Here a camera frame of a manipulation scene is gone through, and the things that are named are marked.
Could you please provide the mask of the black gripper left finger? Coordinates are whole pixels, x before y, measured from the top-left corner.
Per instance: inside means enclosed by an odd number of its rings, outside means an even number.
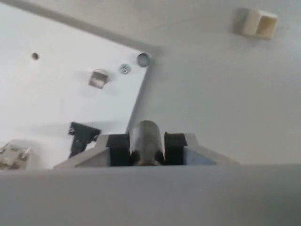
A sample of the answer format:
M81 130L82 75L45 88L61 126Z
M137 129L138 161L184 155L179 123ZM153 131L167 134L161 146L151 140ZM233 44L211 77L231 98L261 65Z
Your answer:
M87 149L60 164L55 169L123 167L130 165L130 136L101 135L93 148Z

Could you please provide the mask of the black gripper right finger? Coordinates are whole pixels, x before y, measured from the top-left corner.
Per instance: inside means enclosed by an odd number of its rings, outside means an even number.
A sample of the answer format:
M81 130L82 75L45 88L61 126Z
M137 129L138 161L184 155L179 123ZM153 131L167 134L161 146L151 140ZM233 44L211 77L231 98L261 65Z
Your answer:
M194 133L165 133L165 165L239 165L239 162L201 146Z

